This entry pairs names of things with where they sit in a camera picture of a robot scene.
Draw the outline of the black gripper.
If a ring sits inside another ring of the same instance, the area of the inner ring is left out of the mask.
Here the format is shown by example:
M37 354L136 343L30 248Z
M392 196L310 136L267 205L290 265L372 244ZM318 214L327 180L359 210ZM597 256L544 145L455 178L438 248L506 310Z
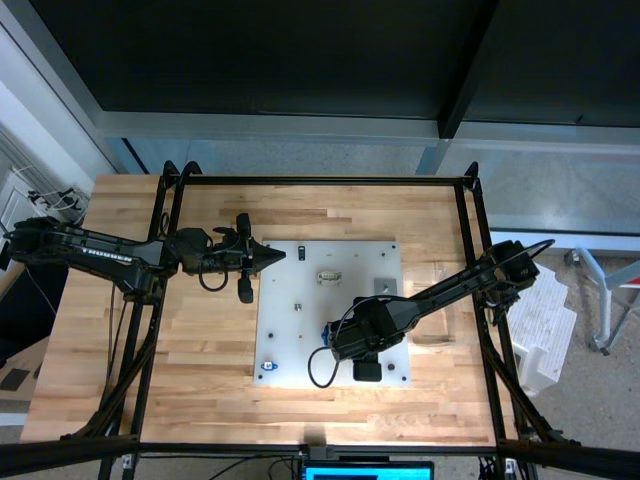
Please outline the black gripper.
M236 217L237 241L231 249L232 265L240 273L237 282L238 297L243 304L251 304L254 299L251 285L253 271L253 239L249 215L241 213ZM286 253L269 245L254 242L254 273L258 274L267 267L284 260Z
M380 382L379 342L371 327L353 319L327 324L327 347L337 363L350 361L352 377L357 382Z

